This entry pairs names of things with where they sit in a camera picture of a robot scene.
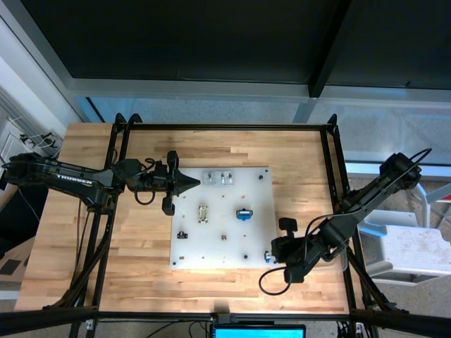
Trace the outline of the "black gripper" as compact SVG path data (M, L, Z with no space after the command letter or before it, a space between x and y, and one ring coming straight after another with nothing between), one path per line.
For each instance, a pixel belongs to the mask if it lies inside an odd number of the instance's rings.
M295 236L298 231L295 219L280 218L278 226L286 232L278 239L278 261L285 264L284 279L288 284L303 283L309 273L304 258L306 240Z
M179 157L176 151L169 151L166 157L166 164L157 161L152 172L152 192L165 193L166 196L162 200L162 211L168 216L174 216L175 205L173 204L173 196L175 195L176 173L179 165ZM178 171L178 181L182 184L179 188L179 194L183 194L187 190L193 189L200 185L200 180L190 177L185 173Z

